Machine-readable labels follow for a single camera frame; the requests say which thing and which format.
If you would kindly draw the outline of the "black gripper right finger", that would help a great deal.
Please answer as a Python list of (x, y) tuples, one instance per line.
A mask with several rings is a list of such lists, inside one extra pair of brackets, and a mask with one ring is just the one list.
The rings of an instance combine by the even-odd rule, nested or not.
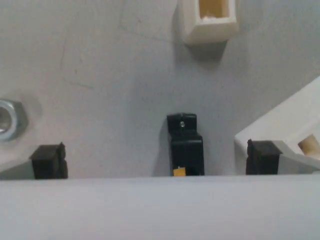
[(320, 173), (320, 161), (294, 152), (279, 140), (247, 141), (247, 175), (308, 175)]

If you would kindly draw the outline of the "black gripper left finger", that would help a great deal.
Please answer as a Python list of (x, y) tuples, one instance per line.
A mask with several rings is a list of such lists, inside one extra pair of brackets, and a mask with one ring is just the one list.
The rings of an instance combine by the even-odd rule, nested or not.
[(32, 153), (0, 165), (1, 180), (60, 180), (68, 178), (66, 146), (39, 145)]

